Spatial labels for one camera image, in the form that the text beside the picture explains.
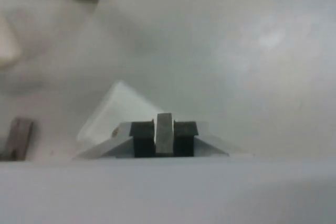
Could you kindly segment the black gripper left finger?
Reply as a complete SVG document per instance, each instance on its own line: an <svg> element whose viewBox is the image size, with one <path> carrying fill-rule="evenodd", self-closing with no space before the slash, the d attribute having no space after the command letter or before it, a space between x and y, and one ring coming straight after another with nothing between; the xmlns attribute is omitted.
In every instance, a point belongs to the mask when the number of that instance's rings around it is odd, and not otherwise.
<svg viewBox="0 0 336 224"><path fill-rule="evenodd" d="M101 143L86 147L75 159L150 158L155 156L154 121L123 122Z"/></svg>

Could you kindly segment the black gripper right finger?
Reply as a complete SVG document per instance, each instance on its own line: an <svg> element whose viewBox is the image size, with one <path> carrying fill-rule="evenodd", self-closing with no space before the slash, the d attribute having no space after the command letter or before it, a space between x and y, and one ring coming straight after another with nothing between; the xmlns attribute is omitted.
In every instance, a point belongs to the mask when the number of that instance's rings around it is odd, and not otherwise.
<svg viewBox="0 0 336 224"><path fill-rule="evenodd" d="M228 147L209 131L207 122L174 121L173 152L176 157L229 156Z"/></svg>

